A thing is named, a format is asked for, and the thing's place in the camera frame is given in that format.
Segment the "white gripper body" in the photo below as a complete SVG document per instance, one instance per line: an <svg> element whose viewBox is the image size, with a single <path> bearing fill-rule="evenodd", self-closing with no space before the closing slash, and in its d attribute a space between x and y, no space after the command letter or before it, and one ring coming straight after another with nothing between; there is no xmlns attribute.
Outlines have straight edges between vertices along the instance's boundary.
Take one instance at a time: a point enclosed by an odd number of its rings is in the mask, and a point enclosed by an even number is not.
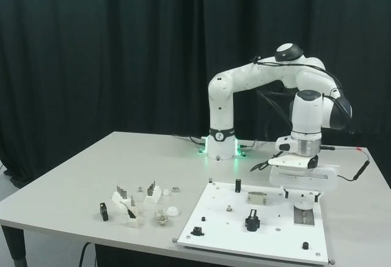
<svg viewBox="0 0 391 267"><path fill-rule="evenodd" d="M320 164L314 169L272 166L269 181L284 189L334 191L340 166Z"/></svg>

